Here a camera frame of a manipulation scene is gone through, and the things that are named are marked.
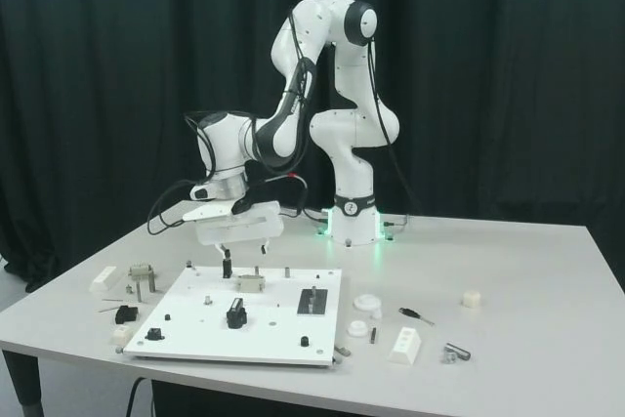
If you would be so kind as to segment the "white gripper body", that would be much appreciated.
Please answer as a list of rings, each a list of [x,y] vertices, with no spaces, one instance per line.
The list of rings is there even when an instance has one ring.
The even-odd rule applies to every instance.
[[[209,202],[193,210],[193,225],[203,245],[232,244],[239,241],[278,237],[284,230],[277,201],[253,204],[233,215],[233,200]]]

